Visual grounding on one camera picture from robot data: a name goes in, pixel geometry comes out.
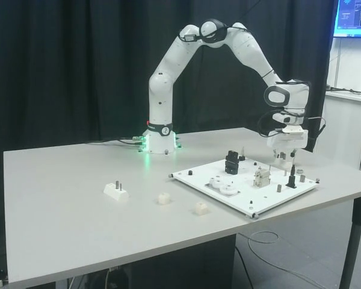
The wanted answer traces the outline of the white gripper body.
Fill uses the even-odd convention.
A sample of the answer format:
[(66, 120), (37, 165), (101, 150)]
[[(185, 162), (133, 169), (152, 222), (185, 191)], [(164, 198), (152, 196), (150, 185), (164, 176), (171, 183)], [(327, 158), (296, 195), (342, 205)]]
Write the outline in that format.
[(277, 150), (303, 149), (307, 146), (308, 132), (300, 134), (280, 133), (267, 140), (267, 146)]

